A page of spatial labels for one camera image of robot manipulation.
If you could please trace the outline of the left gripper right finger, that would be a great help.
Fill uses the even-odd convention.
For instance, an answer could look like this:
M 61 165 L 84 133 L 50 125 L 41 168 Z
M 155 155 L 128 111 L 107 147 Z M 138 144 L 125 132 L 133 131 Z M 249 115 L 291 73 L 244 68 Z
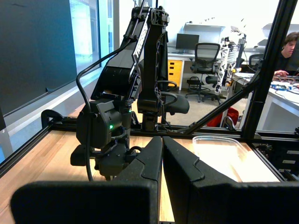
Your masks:
M 163 167 L 177 224 L 296 224 L 297 182 L 236 182 L 171 137 Z

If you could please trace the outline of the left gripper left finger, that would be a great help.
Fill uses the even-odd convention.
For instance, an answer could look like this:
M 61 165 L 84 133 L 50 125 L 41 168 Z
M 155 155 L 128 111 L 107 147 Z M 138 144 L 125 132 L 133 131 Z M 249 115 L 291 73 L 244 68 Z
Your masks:
M 111 181 L 38 181 L 10 200 L 17 224 L 157 224 L 163 144 L 156 136 Z

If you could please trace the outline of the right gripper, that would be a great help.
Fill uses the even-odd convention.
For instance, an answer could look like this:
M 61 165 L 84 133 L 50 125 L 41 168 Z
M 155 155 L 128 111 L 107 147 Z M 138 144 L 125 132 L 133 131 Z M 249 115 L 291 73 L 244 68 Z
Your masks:
M 89 181 L 93 181 L 90 160 L 94 159 L 94 169 L 107 181 L 120 174 L 143 150 L 140 146 L 129 147 L 127 141 L 111 141 L 101 150 L 91 147 L 86 150 L 85 145 L 78 145 L 71 154 L 71 165 L 85 166 Z

